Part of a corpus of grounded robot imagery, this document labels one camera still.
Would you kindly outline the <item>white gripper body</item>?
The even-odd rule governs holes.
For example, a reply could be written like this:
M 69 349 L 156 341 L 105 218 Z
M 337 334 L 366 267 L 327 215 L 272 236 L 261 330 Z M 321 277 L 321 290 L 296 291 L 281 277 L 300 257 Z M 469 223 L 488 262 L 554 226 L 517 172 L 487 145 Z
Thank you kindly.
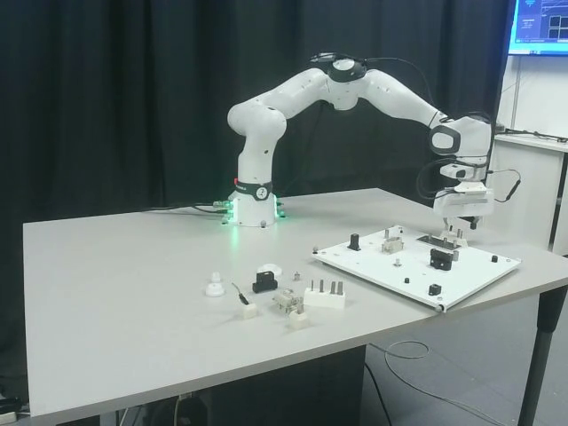
M 491 215 L 494 208 L 493 191 L 484 193 L 457 193 L 444 191 L 436 195 L 434 212 L 445 218 L 484 217 Z

